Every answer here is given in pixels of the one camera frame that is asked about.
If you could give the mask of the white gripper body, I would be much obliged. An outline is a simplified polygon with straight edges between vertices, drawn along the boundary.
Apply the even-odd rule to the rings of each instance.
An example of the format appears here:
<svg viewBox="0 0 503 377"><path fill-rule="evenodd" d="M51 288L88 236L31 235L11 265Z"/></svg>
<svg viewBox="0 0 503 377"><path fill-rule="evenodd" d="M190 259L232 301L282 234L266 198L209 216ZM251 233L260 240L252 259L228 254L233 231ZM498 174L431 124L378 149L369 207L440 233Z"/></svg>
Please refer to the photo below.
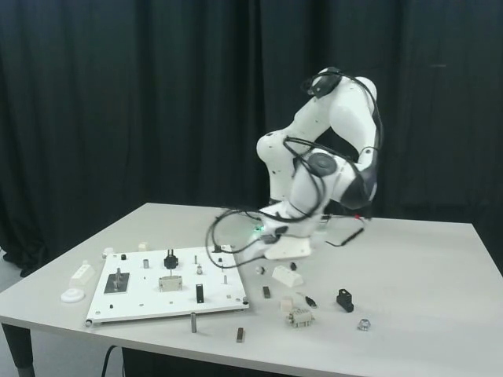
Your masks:
<svg viewBox="0 0 503 377"><path fill-rule="evenodd" d="M265 244L261 240L242 252L245 262L251 260L290 261L311 255L309 240L278 240Z"/></svg>

